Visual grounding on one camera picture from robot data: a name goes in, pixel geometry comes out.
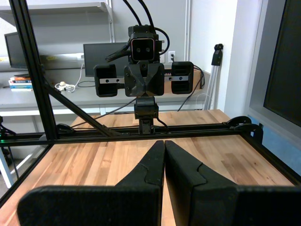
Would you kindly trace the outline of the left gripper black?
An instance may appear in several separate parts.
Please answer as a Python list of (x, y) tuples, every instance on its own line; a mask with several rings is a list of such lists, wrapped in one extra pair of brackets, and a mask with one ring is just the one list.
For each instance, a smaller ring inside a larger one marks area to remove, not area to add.
[(171, 69), (162, 63), (126, 65), (124, 76), (117, 77), (114, 64), (96, 65), (94, 78), (96, 94), (99, 97), (114, 97), (118, 89), (124, 89), (127, 97), (162, 96), (165, 82), (171, 83), (173, 94), (189, 94), (192, 92), (194, 64), (192, 62), (173, 62)]

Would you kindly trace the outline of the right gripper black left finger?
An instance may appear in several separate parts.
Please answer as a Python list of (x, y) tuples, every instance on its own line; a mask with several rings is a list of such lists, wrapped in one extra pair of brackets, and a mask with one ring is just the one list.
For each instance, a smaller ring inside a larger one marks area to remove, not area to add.
[(164, 186), (160, 140), (115, 186), (42, 186), (17, 206), (22, 226), (159, 226)]

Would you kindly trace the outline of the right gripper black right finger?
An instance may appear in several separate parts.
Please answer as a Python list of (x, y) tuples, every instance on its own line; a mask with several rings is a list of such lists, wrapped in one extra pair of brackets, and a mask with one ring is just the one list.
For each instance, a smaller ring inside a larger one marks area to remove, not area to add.
[(166, 141), (166, 180), (178, 226), (298, 226), (298, 186), (241, 186)]

